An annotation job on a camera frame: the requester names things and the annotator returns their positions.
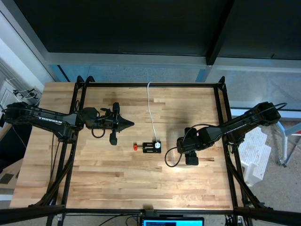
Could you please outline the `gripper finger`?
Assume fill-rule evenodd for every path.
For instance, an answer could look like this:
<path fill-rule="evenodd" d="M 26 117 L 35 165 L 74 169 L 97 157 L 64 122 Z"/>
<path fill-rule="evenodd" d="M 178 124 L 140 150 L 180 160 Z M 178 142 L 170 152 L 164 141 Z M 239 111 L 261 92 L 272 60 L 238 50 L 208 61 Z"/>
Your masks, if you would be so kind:
<path fill-rule="evenodd" d="M 134 122 L 124 119 L 121 115 L 118 116 L 119 124 L 134 124 Z"/>
<path fill-rule="evenodd" d="M 121 123 L 121 124 L 118 125 L 118 132 L 121 132 L 121 131 L 123 131 L 127 128 L 130 128 L 130 127 L 134 126 L 134 125 L 135 125 L 134 123 L 125 123 L 125 124 Z"/>

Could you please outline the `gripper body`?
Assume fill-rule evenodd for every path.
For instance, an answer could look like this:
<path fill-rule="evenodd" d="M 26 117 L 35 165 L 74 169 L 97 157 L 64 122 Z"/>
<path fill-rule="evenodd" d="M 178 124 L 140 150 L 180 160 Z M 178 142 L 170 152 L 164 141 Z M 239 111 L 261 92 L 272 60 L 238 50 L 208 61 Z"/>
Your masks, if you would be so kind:
<path fill-rule="evenodd" d="M 200 141 L 197 138 L 180 137 L 176 142 L 177 152 L 185 155 L 186 165 L 198 165 L 198 157 L 196 151 L 200 148 Z"/>
<path fill-rule="evenodd" d="M 104 126 L 111 130 L 109 142 L 111 145 L 117 145 L 117 133 L 119 133 L 119 103 L 113 104 L 113 109 L 110 116 L 105 120 Z"/>

